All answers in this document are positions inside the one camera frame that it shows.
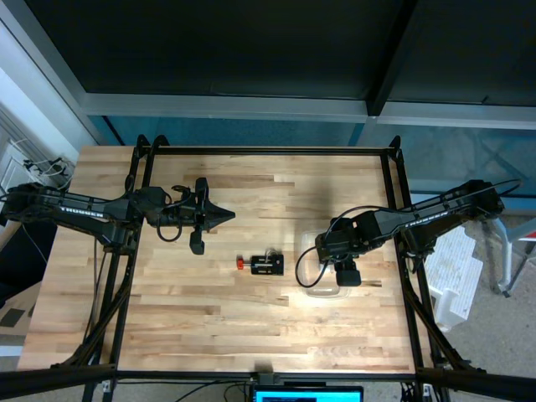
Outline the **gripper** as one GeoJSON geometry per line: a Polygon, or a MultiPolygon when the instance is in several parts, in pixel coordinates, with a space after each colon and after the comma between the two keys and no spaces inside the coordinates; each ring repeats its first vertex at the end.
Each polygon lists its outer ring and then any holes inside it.
{"type": "Polygon", "coordinates": [[[183,185],[173,185],[172,191],[181,193],[178,201],[166,204],[161,210],[161,226],[172,226],[178,228],[178,233],[173,238],[165,238],[161,235],[161,240],[171,243],[178,240],[183,232],[183,227],[192,227],[189,247],[195,255],[204,253],[204,242],[202,231],[205,229],[206,207],[208,205],[208,230],[232,220],[235,212],[219,207],[208,201],[209,186],[206,178],[198,178],[195,189],[183,185]]]}
{"type": "Polygon", "coordinates": [[[354,262],[350,243],[346,240],[329,240],[326,236],[316,238],[318,259],[325,266],[333,265],[338,286],[360,286],[361,275],[354,262]]]}

